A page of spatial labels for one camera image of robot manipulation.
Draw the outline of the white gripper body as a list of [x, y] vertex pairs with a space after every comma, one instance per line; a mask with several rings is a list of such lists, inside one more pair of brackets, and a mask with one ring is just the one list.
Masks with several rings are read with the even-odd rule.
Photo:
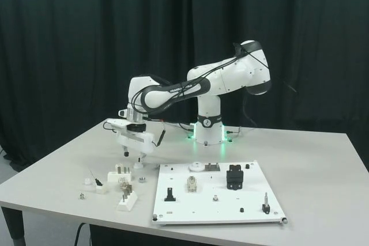
[[130, 133], [130, 132], [116, 132], [116, 140], [122, 145], [123, 152], [130, 153], [136, 151], [139, 153], [152, 153], [153, 152], [153, 134], [148, 132], [142, 133]]

